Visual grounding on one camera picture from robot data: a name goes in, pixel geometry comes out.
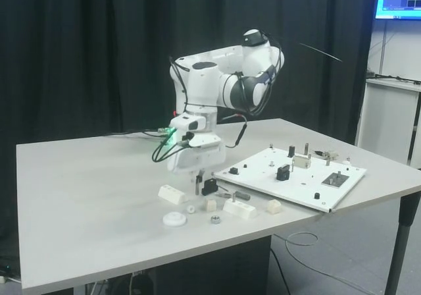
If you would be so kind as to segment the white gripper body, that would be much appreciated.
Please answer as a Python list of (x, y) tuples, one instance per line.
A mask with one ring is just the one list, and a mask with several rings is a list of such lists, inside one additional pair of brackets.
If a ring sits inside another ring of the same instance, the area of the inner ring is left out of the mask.
[(223, 143), (206, 148), (176, 146), (176, 151), (168, 159), (167, 169), (173, 173), (190, 173), (219, 165), (225, 159), (226, 146)]

